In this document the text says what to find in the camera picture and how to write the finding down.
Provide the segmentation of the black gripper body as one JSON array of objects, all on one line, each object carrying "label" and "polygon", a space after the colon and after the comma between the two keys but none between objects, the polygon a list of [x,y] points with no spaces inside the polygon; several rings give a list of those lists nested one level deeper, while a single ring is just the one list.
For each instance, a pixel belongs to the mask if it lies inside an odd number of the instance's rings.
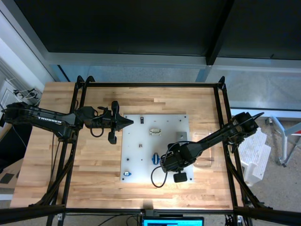
[{"label": "black gripper body", "polygon": [[110,129],[111,131],[108,134],[108,141],[110,144],[116,144],[117,137],[115,136],[115,132],[117,130],[117,114],[119,113],[118,102],[113,101],[111,103],[111,110],[102,106],[99,106],[98,109],[103,110],[103,114],[96,117],[96,128],[100,128],[102,132],[100,135],[94,135],[94,137],[99,138],[104,134],[104,129]]},{"label": "black gripper body", "polygon": [[174,172],[173,179],[175,183],[188,180],[187,173],[184,172],[188,162],[183,159],[179,150],[164,155],[160,160],[160,165],[165,173]]}]

